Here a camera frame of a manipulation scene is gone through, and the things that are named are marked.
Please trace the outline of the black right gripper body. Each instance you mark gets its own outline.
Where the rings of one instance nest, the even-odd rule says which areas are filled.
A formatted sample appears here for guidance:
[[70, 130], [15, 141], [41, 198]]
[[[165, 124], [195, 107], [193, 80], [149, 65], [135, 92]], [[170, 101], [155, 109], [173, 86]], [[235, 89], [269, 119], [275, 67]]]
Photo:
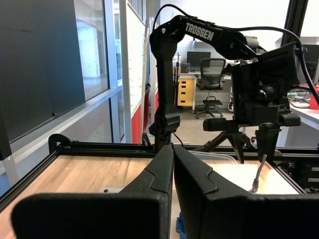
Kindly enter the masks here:
[[242, 126], [263, 124], [300, 126], [301, 119], [290, 110], [285, 91], [276, 92], [280, 86], [266, 85], [249, 65], [237, 65], [231, 72], [234, 116], [232, 120], [206, 119], [204, 131], [236, 132]]

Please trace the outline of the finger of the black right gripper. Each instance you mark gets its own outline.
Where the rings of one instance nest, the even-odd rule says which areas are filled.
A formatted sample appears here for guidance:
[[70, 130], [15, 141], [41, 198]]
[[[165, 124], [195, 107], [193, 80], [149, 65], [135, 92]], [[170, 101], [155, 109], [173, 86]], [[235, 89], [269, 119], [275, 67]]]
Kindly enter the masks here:
[[258, 130], [255, 131], [259, 159], [262, 159], [264, 154], [267, 155], [268, 159], [273, 159], [279, 132], [280, 127], [278, 125], [268, 124], [260, 125]]
[[231, 133], [227, 136], [231, 143], [237, 159], [241, 164], [244, 164], [244, 150], [243, 150], [243, 137], [241, 132]]

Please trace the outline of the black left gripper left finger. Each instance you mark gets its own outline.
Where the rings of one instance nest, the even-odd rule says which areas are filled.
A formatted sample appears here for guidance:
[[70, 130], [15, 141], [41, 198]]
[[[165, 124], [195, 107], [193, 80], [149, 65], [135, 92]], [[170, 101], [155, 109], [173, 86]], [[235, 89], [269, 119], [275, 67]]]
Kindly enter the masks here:
[[44, 193], [11, 213], [18, 239], [167, 239], [173, 149], [164, 146], [119, 193]]

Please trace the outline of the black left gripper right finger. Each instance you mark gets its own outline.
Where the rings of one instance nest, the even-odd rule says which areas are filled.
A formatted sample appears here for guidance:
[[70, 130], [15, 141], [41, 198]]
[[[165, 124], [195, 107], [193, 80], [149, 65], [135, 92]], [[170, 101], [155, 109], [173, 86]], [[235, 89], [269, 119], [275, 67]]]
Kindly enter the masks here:
[[317, 194], [252, 194], [181, 146], [174, 181], [189, 239], [316, 239]]

